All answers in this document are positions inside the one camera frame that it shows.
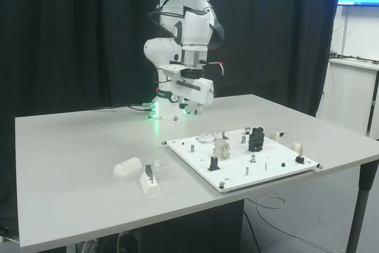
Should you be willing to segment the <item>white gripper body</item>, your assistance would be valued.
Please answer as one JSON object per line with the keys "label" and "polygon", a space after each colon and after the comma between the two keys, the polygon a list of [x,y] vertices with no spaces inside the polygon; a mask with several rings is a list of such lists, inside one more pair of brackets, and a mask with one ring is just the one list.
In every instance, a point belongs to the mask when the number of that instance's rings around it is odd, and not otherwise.
{"label": "white gripper body", "polygon": [[177,96],[200,105],[211,105],[214,100],[213,81],[205,78],[171,78],[171,90]]}

